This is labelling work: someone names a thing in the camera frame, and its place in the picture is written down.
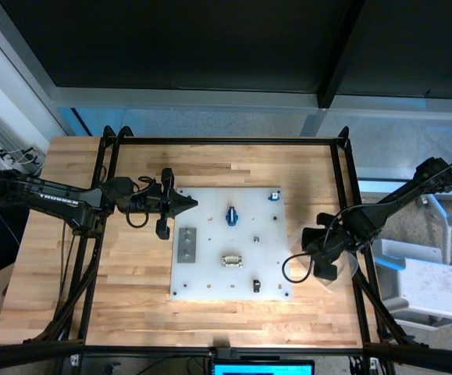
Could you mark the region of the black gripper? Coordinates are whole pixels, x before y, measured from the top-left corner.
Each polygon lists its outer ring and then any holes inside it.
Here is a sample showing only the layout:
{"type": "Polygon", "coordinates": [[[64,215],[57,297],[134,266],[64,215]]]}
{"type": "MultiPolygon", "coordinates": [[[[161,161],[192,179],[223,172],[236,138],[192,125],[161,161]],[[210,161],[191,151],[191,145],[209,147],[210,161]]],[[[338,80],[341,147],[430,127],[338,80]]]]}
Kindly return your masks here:
{"type": "Polygon", "coordinates": [[[337,266],[333,263],[347,250],[350,243],[350,235],[347,228],[340,223],[337,216],[328,213],[317,215],[316,223],[323,225],[323,235],[318,239],[316,246],[316,229],[305,227],[301,240],[311,241],[302,245],[306,254],[314,254],[314,275],[323,280],[335,280],[337,278],[337,266]]]}
{"type": "MultiPolygon", "coordinates": [[[[171,168],[165,168],[161,173],[161,183],[158,184],[155,178],[149,176],[140,176],[137,179],[141,183],[145,183],[144,188],[137,188],[131,195],[131,212],[143,213],[145,215],[142,224],[131,224],[132,228],[141,229],[148,224],[149,215],[157,213],[160,218],[156,221],[155,233],[162,240],[169,240],[170,229],[167,224],[168,218],[171,217],[170,206],[172,201],[172,193],[174,192],[175,177],[171,168]]],[[[176,207],[176,215],[186,212],[198,206],[196,198],[186,190],[176,191],[176,201],[186,203],[176,207]]]]}

